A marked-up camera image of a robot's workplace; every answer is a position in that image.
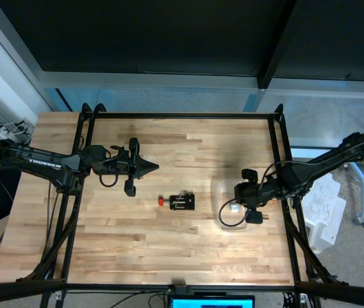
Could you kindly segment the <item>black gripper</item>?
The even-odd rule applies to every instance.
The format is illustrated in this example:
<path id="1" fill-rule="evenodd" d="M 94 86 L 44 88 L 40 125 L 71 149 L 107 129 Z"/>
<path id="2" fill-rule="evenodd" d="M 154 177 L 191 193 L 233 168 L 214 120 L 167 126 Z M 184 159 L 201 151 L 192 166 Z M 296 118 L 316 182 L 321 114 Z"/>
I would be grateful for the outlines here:
<path id="1" fill-rule="evenodd" d="M 258 173 L 252 169 L 243 169 L 242 178 L 247 180 L 244 183 L 241 197 L 242 205 L 246 208 L 245 222 L 249 224 L 262 224 L 263 214 L 257 208 L 264 206 L 266 201 L 263 201 L 260 196 Z"/>
<path id="2" fill-rule="evenodd" d="M 124 192 L 129 197 L 135 197 L 135 179 L 140 179 L 148 173 L 159 169 L 159 165 L 143 159 L 139 155 L 140 144 L 137 138 L 129 140 L 129 149 L 122 148 L 122 152 L 117 159 L 118 175 L 126 175 L 128 179 L 124 182 Z"/>

